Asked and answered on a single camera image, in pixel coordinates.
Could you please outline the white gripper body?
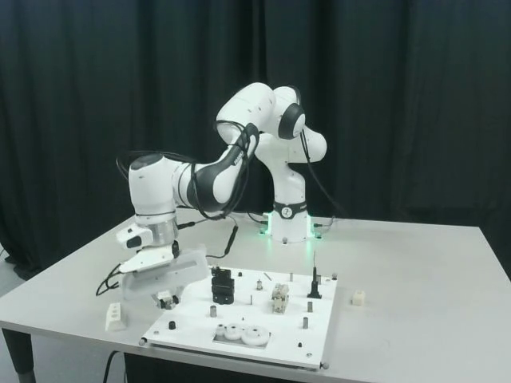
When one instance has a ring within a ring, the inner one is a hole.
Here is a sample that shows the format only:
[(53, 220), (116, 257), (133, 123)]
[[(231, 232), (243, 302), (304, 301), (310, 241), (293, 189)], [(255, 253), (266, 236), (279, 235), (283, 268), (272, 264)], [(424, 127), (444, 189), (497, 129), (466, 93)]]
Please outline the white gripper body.
[(179, 295), (187, 285), (208, 277), (203, 244), (172, 253), (172, 246), (147, 247), (121, 264), (121, 295), (124, 300), (163, 291)]

